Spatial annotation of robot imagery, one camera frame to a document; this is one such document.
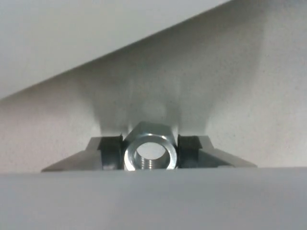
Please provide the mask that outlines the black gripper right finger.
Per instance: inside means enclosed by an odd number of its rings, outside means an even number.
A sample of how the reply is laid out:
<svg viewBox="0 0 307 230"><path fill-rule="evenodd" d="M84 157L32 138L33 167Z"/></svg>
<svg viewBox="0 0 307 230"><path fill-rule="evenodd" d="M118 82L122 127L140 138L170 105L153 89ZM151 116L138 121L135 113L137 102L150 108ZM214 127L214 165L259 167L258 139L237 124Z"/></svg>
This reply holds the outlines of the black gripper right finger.
<svg viewBox="0 0 307 230"><path fill-rule="evenodd" d="M249 168L255 164L213 146L209 136L177 138L179 168Z"/></svg>

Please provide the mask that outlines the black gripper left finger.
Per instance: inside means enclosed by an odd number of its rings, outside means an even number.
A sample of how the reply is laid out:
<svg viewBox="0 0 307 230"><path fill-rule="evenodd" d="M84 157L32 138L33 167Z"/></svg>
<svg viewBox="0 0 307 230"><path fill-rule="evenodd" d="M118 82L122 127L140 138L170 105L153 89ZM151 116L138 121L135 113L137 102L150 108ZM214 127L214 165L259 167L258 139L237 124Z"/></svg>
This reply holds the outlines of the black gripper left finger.
<svg viewBox="0 0 307 230"><path fill-rule="evenodd" d="M93 137L79 151L44 169L43 172L122 170L123 136Z"/></svg>

